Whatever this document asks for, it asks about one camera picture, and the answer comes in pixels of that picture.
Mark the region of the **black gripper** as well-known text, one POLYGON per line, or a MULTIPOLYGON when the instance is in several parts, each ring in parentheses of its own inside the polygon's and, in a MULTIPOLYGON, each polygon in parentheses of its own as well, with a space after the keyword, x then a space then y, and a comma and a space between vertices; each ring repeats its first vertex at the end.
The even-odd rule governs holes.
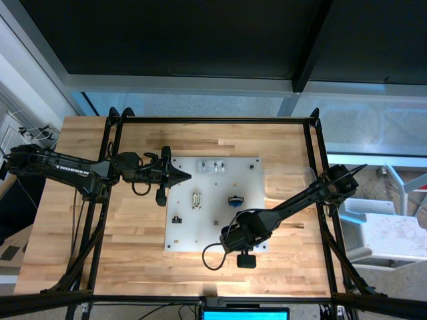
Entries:
POLYGON ((257 266, 256 256, 250 254, 248 250, 242 251, 236 257, 236 265, 240 269, 255 269, 257 266))
MULTIPOLYGON (((167 203, 166 189, 169 183, 169 167, 171 166, 171 148, 164 146, 161 148, 161 155, 154 155, 149 164, 148 183, 157 185, 155 201, 160 207, 165 207, 167 203)), ((178 185, 191 179, 191 175, 173 165, 171 174, 177 177, 171 178, 171 186, 178 185)))

